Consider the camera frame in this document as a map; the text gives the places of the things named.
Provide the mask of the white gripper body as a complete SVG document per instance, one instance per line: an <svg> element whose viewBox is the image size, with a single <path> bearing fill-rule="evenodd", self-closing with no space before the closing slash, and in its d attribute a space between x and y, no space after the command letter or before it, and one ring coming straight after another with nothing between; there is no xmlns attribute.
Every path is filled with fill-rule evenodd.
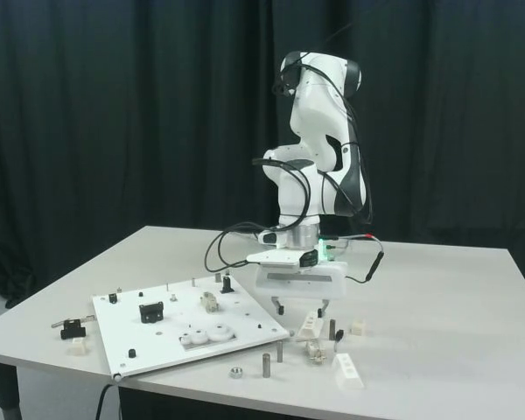
<svg viewBox="0 0 525 420"><path fill-rule="evenodd" d="M308 269L259 266L255 290L271 298L340 299L347 292L346 262L320 262Z"/></svg>

